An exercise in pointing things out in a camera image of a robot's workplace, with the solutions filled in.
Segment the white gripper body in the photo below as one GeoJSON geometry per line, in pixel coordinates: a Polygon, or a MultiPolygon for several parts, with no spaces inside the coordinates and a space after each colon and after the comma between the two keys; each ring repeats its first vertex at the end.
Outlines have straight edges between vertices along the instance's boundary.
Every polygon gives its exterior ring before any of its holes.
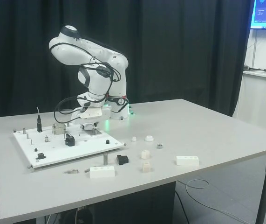
{"type": "Polygon", "coordinates": [[[78,107],[73,110],[74,124],[96,123],[110,119],[110,107],[78,107]]]}

